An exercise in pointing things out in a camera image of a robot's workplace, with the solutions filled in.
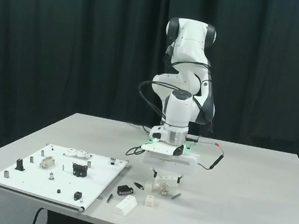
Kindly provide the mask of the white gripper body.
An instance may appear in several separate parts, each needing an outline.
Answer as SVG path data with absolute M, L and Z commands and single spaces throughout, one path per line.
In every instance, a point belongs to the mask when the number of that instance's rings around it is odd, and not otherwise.
M 146 151 L 143 162 L 155 170 L 165 170 L 177 174 L 192 175 L 198 166 L 197 158 L 198 156 L 192 154 L 173 156 Z

